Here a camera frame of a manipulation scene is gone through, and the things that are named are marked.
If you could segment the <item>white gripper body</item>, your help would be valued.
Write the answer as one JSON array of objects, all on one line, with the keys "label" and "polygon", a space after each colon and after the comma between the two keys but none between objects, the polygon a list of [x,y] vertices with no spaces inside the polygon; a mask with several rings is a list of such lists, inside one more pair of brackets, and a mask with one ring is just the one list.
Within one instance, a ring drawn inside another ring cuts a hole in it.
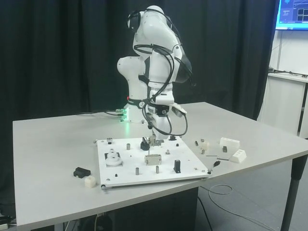
[{"label": "white gripper body", "polygon": [[152,131],[157,140],[165,140],[170,133],[170,125],[166,116],[152,115],[153,128]]}]

